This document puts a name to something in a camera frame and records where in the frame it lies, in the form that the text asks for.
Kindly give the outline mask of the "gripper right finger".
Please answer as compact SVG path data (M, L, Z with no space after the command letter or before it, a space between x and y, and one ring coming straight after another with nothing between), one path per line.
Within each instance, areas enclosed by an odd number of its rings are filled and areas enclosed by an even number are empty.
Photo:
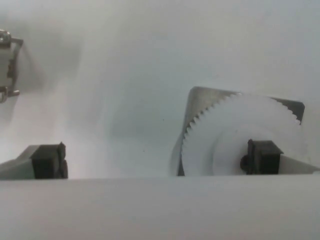
M252 140L247 143L247 154L240 160L246 175L318 175L314 165L287 157L271 140Z

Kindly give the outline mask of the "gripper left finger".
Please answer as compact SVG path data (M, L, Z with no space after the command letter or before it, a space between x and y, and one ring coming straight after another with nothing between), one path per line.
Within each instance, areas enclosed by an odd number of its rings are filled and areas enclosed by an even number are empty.
M28 146L17 158L0 164L2 180L67 179L66 145L41 144Z

